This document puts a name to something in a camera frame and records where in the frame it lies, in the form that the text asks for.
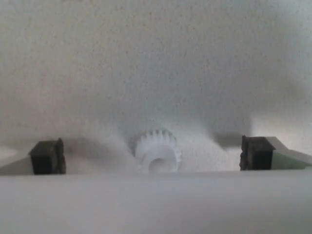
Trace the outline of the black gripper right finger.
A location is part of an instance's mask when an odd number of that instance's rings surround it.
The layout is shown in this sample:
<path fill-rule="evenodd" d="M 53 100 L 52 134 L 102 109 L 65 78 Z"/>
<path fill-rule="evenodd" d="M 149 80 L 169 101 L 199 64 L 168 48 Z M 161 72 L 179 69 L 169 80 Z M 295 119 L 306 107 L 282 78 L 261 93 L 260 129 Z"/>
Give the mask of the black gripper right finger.
<path fill-rule="evenodd" d="M 240 169 L 301 170 L 312 168 L 312 156 L 287 148 L 278 138 L 242 136 Z"/>

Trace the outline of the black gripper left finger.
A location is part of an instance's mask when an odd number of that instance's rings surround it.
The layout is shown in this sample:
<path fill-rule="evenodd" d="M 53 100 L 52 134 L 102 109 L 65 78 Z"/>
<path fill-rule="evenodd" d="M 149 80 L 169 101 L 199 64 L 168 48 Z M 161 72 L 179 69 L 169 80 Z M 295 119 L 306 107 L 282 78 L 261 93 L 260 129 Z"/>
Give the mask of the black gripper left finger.
<path fill-rule="evenodd" d="M 66 160 L 61 138 L 40 140 L 19 149 L 0 147 L 1 175 L 64 175 Z"/>

